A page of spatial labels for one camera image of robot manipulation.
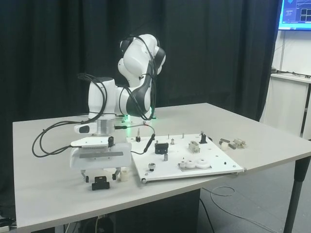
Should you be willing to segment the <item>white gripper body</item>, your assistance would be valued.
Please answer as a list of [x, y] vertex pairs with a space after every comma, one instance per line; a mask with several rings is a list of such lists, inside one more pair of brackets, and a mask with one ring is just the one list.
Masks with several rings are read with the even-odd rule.
[[78, 170], [127, 167], [131, 165], [131, 143], [116, 143], [111, 147], [73, 148], [70, 167]]

